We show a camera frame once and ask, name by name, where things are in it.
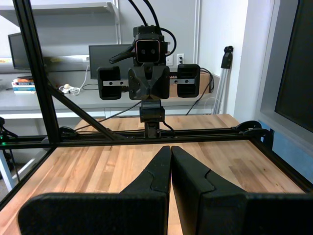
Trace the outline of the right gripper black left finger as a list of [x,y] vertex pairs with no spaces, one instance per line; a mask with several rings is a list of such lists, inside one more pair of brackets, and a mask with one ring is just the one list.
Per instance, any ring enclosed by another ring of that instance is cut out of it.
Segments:
[[18,213],[23,235],[165,235],[171,148],[162,147],[120,193],[45,193]]

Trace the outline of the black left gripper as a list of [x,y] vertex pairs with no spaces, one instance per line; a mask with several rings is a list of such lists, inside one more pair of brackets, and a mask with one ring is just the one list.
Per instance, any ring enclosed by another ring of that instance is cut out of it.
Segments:
[[170,85],[177,86],[177,96],[196,97],[200,88],[200,67],[197,64],[178,65],[177,72],[168,66],[131,67],[127,80],[121,79],[120,68],[99,67],[97,69],[99,96],[102,100],[121,98],[122,88],[127,87],[132,100],[168,99]]

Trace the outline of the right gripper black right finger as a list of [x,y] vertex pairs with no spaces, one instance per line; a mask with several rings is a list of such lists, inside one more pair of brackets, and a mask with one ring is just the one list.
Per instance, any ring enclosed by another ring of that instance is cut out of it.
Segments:
[[172,147],[172,184],[185,235],[310,235],[310,193],[246,192]]

